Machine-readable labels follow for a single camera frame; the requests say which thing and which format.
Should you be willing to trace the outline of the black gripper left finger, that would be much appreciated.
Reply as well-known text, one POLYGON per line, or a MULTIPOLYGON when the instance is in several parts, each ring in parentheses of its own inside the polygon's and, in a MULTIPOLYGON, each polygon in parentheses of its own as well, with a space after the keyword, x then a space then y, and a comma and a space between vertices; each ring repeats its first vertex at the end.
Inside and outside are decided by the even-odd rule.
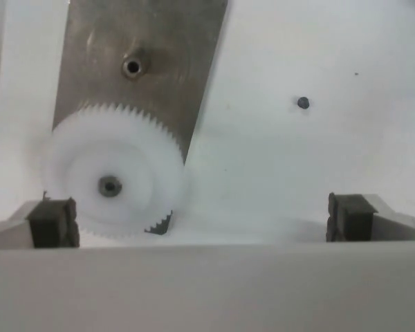
POLYGON ((0 221, 0 250, 79 248, 76 202, 27 201, 0 221))

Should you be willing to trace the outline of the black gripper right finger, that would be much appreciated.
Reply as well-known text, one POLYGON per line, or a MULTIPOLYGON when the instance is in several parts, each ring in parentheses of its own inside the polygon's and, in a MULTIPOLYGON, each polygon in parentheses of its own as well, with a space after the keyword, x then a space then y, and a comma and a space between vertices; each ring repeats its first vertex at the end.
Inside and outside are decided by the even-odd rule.
POLYGON ((415 216, 393 210, 377 194, 329 194, 327 242, 415 241, 415 216))

